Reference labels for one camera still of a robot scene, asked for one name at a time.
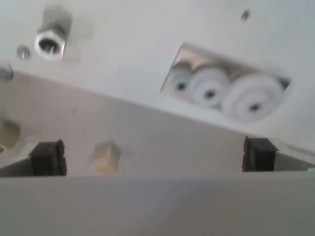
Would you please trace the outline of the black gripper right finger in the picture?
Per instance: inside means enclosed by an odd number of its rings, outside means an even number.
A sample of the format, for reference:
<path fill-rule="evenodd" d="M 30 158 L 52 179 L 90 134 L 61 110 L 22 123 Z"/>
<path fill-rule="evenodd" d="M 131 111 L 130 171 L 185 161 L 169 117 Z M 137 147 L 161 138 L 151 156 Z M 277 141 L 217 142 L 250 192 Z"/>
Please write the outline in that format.
<path fill-rule="evenodd" d="M 315 154 L 277 139 L 246 137 L 243 172 L 313 171 Z"/>

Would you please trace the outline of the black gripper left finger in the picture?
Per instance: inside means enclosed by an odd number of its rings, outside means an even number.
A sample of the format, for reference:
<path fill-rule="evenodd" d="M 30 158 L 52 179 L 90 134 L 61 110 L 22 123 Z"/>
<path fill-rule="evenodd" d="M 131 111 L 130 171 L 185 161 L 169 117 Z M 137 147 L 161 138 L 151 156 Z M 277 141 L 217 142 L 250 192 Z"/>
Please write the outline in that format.
<path fill-rule="evenodd" d="M 64 143 L 29 143 L 14 157 L 0 160 L 1 177 L 55 177 L 67 175 Z"/>

